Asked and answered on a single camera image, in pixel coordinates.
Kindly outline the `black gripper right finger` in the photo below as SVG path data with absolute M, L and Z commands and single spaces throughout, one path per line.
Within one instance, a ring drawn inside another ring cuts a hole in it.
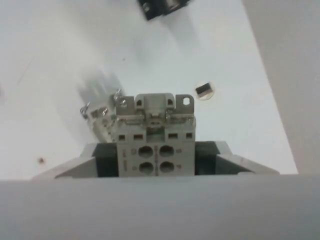
M 232 153 L 226 141 L 195 143 L 195 174 L 201 175 L 279 175 L 280 173 Z

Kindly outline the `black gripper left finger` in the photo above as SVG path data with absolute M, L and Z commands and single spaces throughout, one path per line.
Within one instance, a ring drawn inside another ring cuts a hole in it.
M 42 172 L 34 179 L 89 179 L 118 176 L 117 147 L 114 143 L 90 143 L 82 153 Z

